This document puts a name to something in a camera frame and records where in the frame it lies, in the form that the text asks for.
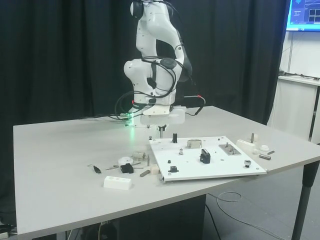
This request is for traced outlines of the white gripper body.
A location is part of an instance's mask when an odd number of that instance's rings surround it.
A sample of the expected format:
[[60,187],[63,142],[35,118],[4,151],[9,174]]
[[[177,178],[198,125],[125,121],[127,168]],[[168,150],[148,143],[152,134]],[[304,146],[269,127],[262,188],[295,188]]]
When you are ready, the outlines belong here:
[[142,111],[140,123],[143,125],[172,125],[185,122],[185,106],[154,105]]

